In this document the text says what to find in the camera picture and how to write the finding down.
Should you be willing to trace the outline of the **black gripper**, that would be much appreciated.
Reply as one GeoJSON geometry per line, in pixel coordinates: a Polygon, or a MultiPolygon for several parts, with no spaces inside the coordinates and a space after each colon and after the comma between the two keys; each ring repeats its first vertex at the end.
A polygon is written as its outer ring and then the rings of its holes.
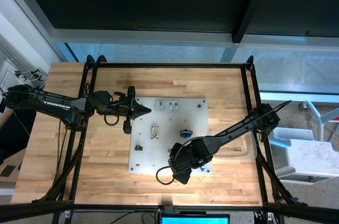
{"type": "Polygon", "coordinates": [[[125,117],[123,122],[123,132],[130,135],[132,131],[131,120],[134,109],[134,120],[140,116],[151,113],[151,109],[139,104],[135,101],[135,87],[129,86],[126,95],[119,97],[119,104],[117,107],[117,117],[125,117]]]}
{"type": "Polygon", "coordinates": [[[201,158],[192,157],[186,153],[180,153],[178,156],[175,153],[170,153],[168,160],[173,177],[182,184],[188,183],[192,170],[199,168],[201,162],[201,158]]]}

